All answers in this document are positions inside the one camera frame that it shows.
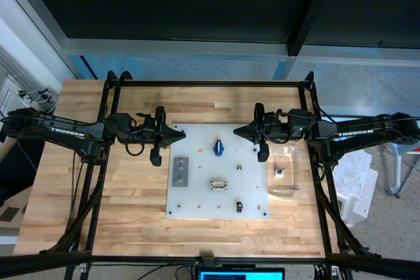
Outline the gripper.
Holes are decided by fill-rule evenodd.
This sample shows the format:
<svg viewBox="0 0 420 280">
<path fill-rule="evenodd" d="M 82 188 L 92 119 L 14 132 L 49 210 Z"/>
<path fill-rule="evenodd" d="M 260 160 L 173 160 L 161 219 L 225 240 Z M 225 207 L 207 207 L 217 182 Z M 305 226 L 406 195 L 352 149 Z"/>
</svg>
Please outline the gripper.
<svg viewBox="0 0 420 280">
<path fill-rule="evenodd" d="M 165 122 L 165 109 L 158 106 L 155 110 L 155 117 L 151 114 L 137 113 L 138 117 L 143 118 L 143 123 L 137 128 L 140 134 L 141 144 L 152 144 L 150 150 L 150 162 L 153 166 L 161 166 L 162 157 L 160 149 L 166 148 L 171 144 L 186 138 L 184 131 L 172 129 Z"/>
<path fill-rule="evenodd" d="M 286 123 L 279 120 L 283 113 L 281 109 L 266 113 L 262 103 L 255 104 L 255 119 L 251 123 L 234 129 L 234 134 L 246 139 L 254 145 L 259 145 L 258 162 L 264 163 L 270 155 L 267 142 L 285 144 L 289 140 L 289 129 Z"/>
</svg>

